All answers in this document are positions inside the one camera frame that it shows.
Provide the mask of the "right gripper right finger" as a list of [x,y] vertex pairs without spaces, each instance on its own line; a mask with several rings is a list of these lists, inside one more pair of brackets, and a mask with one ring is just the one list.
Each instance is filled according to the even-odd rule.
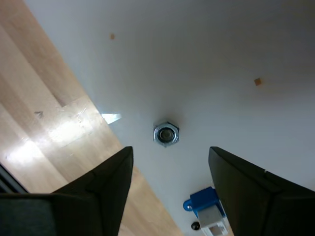
[[314,191],[222,148],[209,149],[213,184],[236,236],[313,236]]

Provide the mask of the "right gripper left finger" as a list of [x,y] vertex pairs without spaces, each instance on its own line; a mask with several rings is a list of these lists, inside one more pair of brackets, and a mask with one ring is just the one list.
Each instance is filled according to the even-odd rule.
[[59,236],[118,235],[133,170],[133,148],[125,147],[54,192]]

